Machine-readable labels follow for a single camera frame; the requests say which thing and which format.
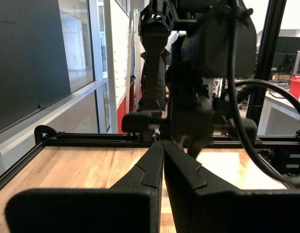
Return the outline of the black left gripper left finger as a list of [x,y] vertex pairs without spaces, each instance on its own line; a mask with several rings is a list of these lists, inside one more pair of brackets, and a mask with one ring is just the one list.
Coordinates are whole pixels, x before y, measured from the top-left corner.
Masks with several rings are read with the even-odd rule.
[[29,189],[5,207],[12,233],[157,233],[164,148],[154,143],[107,189]]

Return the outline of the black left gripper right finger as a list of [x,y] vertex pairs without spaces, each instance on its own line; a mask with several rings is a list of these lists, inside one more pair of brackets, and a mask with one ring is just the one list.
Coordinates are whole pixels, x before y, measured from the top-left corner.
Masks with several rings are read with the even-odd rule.
[[300,233],[300,190],[242,190],[172,143],[164,148],[178,233]]

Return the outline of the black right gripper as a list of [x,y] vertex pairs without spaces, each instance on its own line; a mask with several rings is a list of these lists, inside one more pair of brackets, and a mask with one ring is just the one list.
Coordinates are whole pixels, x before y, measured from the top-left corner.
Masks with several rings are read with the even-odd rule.
[[230,101],[210,94],[213,79],[202,77],[187,65],[172,65],[166,71],[165,81],[170,93],[170,135],[176,141],[188,138],[189,156],[196,159],[212,143],[214,130],[223,130],[235,140],[239,138]]

